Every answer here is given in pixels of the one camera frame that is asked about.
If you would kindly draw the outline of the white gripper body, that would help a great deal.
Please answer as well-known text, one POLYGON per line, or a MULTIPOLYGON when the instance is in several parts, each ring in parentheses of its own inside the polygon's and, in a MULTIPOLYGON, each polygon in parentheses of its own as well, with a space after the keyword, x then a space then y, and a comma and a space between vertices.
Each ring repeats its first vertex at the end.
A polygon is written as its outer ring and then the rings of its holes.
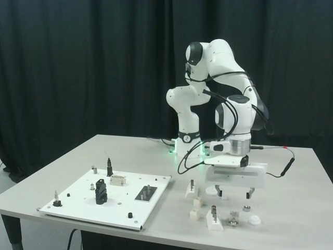
POLYGON ((240 188, 264 188, 267 164, 253 163, 246 167, 211 166, 206 171, 206 184, 240 188))

